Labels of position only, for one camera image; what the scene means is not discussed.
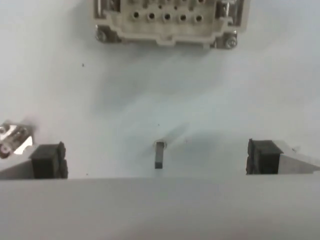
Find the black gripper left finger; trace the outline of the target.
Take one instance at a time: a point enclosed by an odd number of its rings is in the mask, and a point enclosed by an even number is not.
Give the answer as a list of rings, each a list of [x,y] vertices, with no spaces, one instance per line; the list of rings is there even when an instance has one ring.
[[[28,146],[22,154],[12,154],[0,160],[2,180],[67,179],[66,146],[55,144]]]

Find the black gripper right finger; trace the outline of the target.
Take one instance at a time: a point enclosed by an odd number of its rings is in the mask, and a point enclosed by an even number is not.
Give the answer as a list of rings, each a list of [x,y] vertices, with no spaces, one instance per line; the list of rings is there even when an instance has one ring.
[[[320,171],[320,160],[301,154],[282,140],[250,138],[247,146],[247,175],[296,175]]]

